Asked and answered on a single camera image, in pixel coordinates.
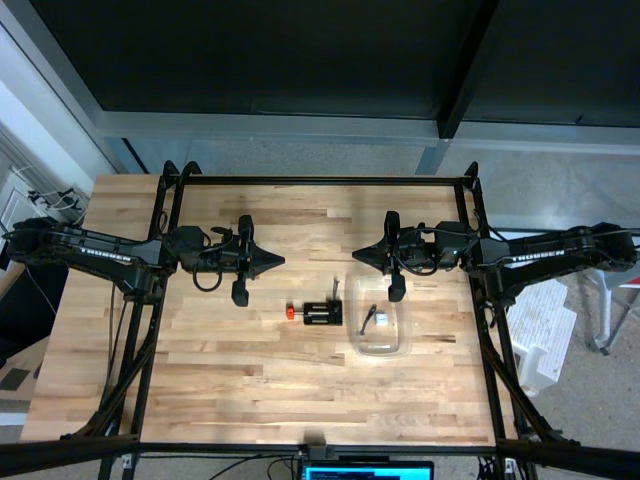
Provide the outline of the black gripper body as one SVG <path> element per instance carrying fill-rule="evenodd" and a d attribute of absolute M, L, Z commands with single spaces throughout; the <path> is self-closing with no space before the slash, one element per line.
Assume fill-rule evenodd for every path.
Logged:
<path fill-rule="evenodd" d="M 238 221 L 238 232 L 233 234 L 230 243 L 223 248 L 221 260 L 224 273 L 234 273 L 231 298 L 236 306 L 247 306 L 249 292 L 246 280 L 251 265 L 251 245 L 254 240 L 254 224 L 250 215 L 242 215 Z"/>
<path fill-rule="evenodd" d="M 388 300 L 400 302 L 406 294 L 406 281 L 401 271 L 427 277 L 435 273 L 435 261 L 423 233 L 432 233 L 430 227 L 420 222 L 416 227 L 401 227 L 396 211 L 387 211 L 384 220 L 386 242 L 385 274 L 391 276 Z"/>

